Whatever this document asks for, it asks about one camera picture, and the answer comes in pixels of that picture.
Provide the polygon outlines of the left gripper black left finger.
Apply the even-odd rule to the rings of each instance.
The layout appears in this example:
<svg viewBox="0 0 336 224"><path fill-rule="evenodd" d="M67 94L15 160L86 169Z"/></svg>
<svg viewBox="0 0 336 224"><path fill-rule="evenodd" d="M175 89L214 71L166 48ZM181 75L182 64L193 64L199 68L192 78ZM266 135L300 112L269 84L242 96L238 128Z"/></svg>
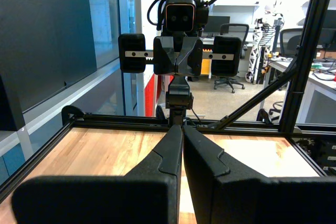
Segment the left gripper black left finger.
<svg viewBox="0 0 336 224"><path fill-rule="evenodd" d="M12 194L18 223L178 223L183 133L172 126L124 176L39 176Z"/></svg>

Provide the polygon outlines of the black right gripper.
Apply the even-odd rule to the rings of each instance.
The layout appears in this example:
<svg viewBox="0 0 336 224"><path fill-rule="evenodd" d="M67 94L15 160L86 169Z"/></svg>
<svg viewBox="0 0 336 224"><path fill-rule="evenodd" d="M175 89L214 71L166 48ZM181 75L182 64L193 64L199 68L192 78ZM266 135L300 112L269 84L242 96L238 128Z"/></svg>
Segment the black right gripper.
<svg viewBox="0 0 336 224"><path fill-rule="evenodd" d="M153 49L145 48L143 34L122 34L118 38L120 68L125 73L143 73L152 65L161 76L199 76L202 61L211 60L211 73L233 77L238 73L242 40L233 36L216 36L211 52L203 50L199 37L155 37Z"/></svg>

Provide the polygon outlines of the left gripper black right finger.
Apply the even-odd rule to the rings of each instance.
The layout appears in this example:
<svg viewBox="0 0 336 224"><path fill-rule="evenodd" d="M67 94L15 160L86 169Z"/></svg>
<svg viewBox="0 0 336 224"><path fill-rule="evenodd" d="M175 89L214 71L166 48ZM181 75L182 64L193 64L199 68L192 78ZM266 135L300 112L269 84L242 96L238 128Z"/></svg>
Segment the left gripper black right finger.
<svg viewBox="0 0 336 224"><path fill-rule="evenodd" d="M193 127L184 135L198 223L335 223L334 177L266 177Z"/></svg>

